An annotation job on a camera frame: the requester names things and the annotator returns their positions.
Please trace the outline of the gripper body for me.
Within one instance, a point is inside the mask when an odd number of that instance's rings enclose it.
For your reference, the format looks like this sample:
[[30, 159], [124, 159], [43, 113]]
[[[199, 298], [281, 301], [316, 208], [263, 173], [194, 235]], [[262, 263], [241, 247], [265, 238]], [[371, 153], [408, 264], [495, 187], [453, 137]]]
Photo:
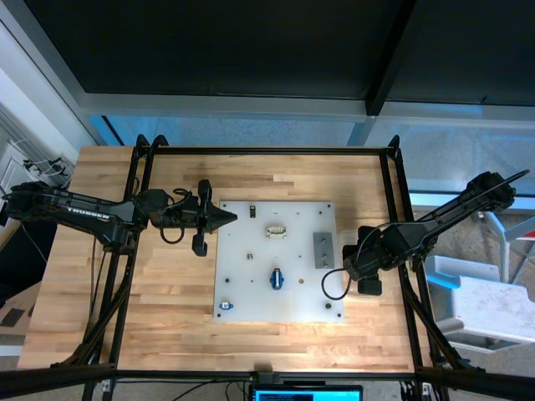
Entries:
[[369, 249], [363, 249], [355, 263], [358, 276], [357, 290], [360, 295], [381, 295], [383, 285], [380, 280], [381, 265], [376, 255]]
[[212, 187], [209, 180], [201, 180], [198, 185], [200, 206], [196, 214], [196, 234], [192, 238], [192, 250], [197, 256], [207, 254], [205, 231], [208, 222], [208, 205], [211, 203]]

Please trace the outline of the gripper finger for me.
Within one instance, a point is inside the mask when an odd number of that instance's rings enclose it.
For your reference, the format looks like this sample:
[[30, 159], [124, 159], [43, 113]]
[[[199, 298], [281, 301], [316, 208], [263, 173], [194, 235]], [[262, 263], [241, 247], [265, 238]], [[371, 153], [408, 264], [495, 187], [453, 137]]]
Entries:
[[216, 216], [208, 222], [208, 231], [214, 232], [221, 227], [228, 225], [237, 220], [237, 216]]
[[208, 214], [212, 217], [237, 217], [236, 214], [223, 210], [215, 206], [212, 202], [208, 204]]

